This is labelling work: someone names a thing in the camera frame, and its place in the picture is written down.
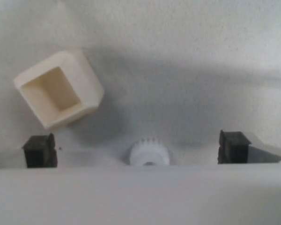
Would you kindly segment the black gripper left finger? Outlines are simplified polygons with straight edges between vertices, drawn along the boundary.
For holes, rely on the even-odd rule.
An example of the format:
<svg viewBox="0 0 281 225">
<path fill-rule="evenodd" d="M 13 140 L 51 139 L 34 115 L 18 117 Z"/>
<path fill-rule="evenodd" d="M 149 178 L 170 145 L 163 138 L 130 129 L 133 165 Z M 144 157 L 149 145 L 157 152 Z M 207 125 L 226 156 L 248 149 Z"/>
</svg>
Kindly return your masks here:
<svg viewBox="0 0 281 225">
<path fill-rule="evenodd" d="M 0 152 L 0 169 L 56 167 L 58 167 L 58 157 L 53 133 L 33 135 L 20 149 Z"/>
</svg>

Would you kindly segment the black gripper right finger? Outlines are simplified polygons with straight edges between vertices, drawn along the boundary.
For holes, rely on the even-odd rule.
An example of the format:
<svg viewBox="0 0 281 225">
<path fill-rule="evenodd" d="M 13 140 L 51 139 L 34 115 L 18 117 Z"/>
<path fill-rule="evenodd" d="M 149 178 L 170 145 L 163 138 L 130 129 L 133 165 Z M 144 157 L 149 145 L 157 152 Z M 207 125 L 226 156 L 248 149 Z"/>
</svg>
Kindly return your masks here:
<svg viewBox="0 0 281 225">
<path fill-rule="evenodd" d="M 218 164 L 281 162 L 281 148 L 262 142 L 252 132 L 220 131 Z"/>
</svg>

